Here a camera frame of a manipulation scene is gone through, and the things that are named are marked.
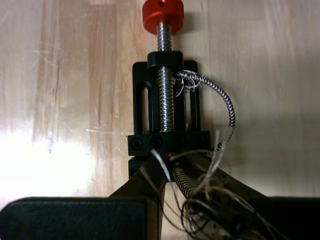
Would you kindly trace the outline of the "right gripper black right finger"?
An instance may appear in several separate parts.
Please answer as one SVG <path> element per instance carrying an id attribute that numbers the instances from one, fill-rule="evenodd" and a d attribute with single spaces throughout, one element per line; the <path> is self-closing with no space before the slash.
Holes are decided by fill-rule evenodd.
<path id="1" fill-rule="evenodd" d="M 266 196 L 199 159 L 206 173 L 194 190 L 197 208 L 219 228 L 226 240 L 318 240 L 320 199 Z"/>

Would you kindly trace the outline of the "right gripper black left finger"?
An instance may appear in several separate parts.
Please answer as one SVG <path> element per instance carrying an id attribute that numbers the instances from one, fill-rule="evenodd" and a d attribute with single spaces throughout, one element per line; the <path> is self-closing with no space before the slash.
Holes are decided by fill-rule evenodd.
<path id="1" fill-rule="evenodd" d="M 25 197 L 0 212 L 3 240 L 159 240 L 166 175 L 163 153 L 108 197 Z"/>

